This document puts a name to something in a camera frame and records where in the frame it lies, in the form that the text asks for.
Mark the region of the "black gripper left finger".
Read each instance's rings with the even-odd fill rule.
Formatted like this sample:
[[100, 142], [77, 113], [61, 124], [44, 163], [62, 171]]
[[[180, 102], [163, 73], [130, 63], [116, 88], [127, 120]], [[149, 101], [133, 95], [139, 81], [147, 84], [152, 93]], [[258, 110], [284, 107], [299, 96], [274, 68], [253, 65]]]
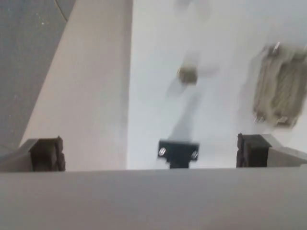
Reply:
[[18, 149], [0, 156], [2, 173], [66, 171], [63, 139], [32, 138]]

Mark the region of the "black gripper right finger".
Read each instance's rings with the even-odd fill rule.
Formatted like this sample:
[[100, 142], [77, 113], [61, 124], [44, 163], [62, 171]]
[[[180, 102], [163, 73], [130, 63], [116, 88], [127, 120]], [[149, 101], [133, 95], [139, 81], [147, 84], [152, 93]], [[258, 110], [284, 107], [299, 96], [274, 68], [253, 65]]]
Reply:
[[307, 163], [305, 152], [285, 147], [269, 134], [239, 133], [237, 147], [237, 168], [299, 167]]

